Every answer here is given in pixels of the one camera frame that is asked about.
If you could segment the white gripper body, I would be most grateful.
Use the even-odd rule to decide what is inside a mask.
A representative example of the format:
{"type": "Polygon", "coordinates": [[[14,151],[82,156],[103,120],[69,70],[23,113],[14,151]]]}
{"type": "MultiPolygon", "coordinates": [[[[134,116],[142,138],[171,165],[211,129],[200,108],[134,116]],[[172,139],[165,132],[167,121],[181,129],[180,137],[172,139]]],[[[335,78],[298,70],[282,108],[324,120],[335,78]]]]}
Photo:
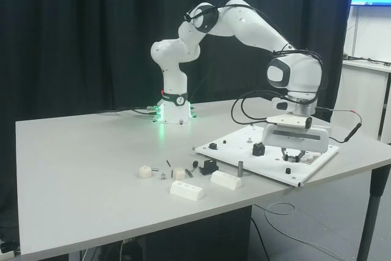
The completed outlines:
{"type": "Polygon", "coordinates": [[[306,152],[327,152],[329,132],[324,128],[293,128],[267,125],[262,133],[264,145],[306,152]]]}

